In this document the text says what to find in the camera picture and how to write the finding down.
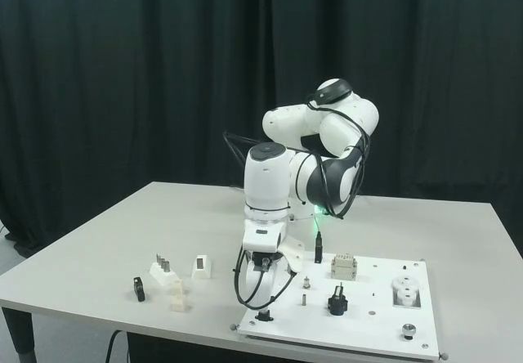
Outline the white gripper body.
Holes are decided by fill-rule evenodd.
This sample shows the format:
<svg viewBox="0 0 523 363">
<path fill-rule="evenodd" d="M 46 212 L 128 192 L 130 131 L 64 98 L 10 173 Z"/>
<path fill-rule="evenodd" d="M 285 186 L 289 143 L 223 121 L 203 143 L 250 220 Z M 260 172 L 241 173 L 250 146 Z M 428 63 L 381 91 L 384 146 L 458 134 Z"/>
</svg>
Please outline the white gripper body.
<svg viewBox="0 0 523 363">
<path fill-rule="evenodd" d="M 285 240 L 276 253 L 248 251 L 244 306 L 250 310 L 268 310 L 302 271 L 305 244 Z"/>
</svg>

